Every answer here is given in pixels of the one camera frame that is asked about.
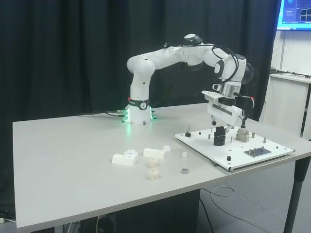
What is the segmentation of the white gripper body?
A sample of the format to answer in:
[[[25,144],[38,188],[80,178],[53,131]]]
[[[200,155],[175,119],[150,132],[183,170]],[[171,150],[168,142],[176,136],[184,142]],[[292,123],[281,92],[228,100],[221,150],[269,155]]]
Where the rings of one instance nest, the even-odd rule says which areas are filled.
[[[225,124],[235,126],[239,117],[242,115],[242,109],[234,105],[227,106],[219,103],[209,102],[207,112],[216,118],[216,122],[223,121]]]

